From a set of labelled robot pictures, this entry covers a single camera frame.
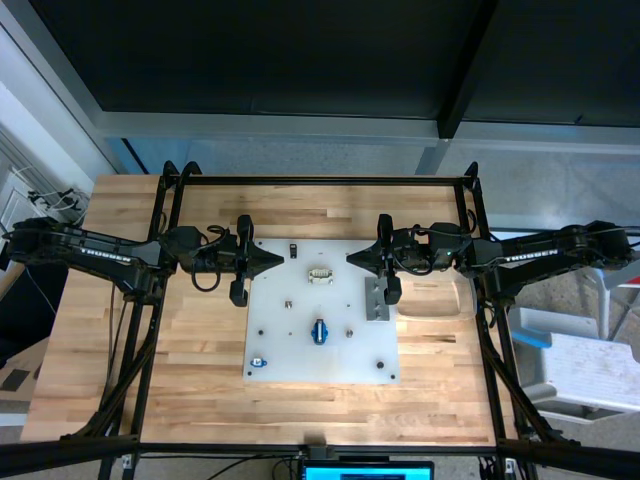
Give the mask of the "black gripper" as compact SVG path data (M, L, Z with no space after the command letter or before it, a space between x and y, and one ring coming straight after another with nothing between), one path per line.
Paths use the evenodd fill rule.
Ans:
M417 258L415 235L409 228L395 229L393 220L389 214L381 214L377 224L378 240L381 253L379 254L379 242L376 241L365 248L351 252L347 255L347 263L358 267L376 277L379 277L379 264L375 261L358 259L378 258L380 256L382 267L380 276L386 278L387 286L384 291L384 300L387 305L396 305L402 295L401 280L397 276L397 270L410 275L417 275L415 265Z
M263 272L284 263L284 257L264 250L257 243L251 243L254 226L249 215L241 215L237 219L236 233L227 232L218 247L218 269L221 273L234 274L230 284L229 298L234 306L246 306L248 292L245 280L248 276L249 246L251 244L251 277L255 278Z

